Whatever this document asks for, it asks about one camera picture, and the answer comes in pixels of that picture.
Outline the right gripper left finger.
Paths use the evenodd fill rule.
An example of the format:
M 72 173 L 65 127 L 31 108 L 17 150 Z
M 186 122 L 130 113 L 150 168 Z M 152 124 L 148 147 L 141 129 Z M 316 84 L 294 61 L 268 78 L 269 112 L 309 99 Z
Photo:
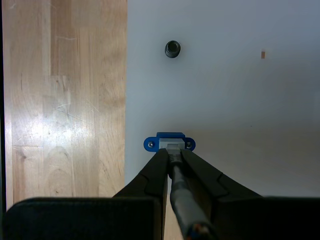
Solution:
M 161 240 L 168 152 L 159 150 L 113 197 L 35 197 L 14 204 L 2 222 L 5 240 Z

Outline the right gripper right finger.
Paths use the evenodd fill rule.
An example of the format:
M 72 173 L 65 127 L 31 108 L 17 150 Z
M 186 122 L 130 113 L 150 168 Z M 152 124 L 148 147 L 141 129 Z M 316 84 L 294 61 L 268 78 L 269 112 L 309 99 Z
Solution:
M 181 152 L 188 184 L 220 240 L 318 240 L 318 197 L 262 196 L 190 150 Z

